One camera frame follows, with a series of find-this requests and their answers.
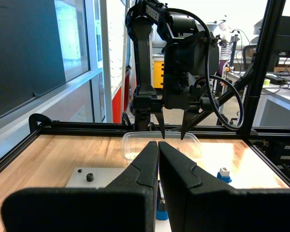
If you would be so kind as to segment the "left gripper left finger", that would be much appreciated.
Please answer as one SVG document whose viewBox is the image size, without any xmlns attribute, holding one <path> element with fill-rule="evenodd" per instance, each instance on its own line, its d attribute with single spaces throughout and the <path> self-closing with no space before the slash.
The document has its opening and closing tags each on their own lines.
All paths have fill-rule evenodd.
<svg viewBox="0 0 290 232">
<path fill-rule="evenodd" d="M 104 188 L 25 188 L 1 206 L 8 232 L 152 232 L 159 149 L 149 142 Z"/>
</svg>

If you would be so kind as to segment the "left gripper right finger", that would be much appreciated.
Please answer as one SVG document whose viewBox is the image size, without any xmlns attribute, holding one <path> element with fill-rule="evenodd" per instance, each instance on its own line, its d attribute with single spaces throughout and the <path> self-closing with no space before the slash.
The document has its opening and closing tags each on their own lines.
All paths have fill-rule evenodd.
<svg viewBox="0 0 290 232">
<path fill-rule="evenodd" d="M 290 189 L 236 189 L 159 143 L 159 175 L 174 232 L 290 232 Z"/>
</svg>

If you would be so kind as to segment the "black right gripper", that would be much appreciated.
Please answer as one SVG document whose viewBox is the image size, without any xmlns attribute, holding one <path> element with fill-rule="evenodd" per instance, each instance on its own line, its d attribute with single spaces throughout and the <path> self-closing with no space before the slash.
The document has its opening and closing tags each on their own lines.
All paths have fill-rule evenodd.
<svg viewBox="0 0 290 232">
<path fill-rule="evenodd" d="M 162 107 L 166 109 L 184 110 L 181 140 L 192 124 L 199 110 L 188 110 L 193 106 L 201 106 L 201 91 L 189 84 L 188 74 L 205 77 L 205 70 L 210 75 L 218 69 L 219 49 L 217 39 L 206 37 L 204 31 L 191 37 L 180 39 L 175 43 L 167 43 L 162 50 L 164 66 L 160 72 L 163 77 L 163 96 L 156 99 L 151 93 L 137 96 L 132 103 L 136 112 L 155 113 L 162 138 L 165 138 L 165 125 Z"/>
</svg>

